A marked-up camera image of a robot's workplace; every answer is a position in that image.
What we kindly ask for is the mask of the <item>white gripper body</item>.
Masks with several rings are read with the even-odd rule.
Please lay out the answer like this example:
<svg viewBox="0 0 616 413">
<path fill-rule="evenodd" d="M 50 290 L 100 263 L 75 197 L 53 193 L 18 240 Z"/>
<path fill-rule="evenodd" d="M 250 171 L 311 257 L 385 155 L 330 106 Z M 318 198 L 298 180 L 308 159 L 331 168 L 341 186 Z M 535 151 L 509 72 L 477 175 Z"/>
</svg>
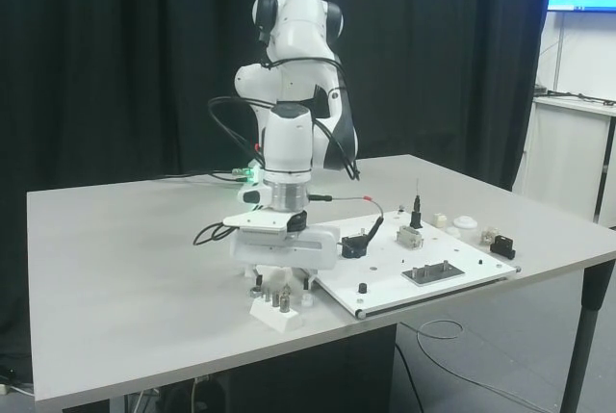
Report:
<svg viewBox="0 0 616 413">
<path fill-rule="evenodd" d="M 339 241 L 336 226 L 309 225 L 297 232 L 240 228 L 232 235 L 230 252 L 250 266 L 332 270 Z"/>
</svg>

